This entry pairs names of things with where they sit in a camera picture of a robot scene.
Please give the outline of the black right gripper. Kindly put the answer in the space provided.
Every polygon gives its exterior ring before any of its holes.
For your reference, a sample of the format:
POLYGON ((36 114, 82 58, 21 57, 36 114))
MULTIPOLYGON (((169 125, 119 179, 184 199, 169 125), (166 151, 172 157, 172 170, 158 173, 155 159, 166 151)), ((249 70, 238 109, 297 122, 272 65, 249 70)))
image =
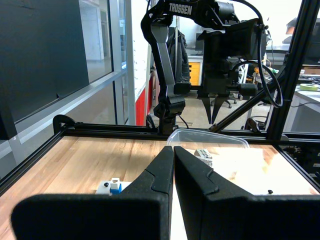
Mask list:
POLYGON ((201 86, 196 89, 206 95, 201 98, 209 124, 217 118, 226 94, 236 92, 253 97, 258 88, 253 84, 238 83, 237 59, 252 61, 257 59, 257 43, 244 33, 204 31, 198 37, 204 41, 201 86), (211 101, 208 94, 217 95, 211 115, 211 101))

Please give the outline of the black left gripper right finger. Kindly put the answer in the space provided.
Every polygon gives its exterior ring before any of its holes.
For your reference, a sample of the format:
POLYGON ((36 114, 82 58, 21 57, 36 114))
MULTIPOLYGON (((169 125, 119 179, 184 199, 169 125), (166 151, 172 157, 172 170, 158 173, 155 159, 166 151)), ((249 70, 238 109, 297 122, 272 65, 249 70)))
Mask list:
POLYGON ((190 240, 317 240, 317 195, 253 195, 180 146, 174 178, 190 240))

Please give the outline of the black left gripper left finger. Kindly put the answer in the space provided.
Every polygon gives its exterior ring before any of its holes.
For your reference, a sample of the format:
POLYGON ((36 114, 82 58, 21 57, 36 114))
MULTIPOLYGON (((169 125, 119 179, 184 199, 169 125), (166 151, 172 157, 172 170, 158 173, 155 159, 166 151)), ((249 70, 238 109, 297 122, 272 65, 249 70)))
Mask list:
POLYGON ((164 147, 121 193, 38 194, 11 213, 18 240, 168 240, 174 152, 164 147))

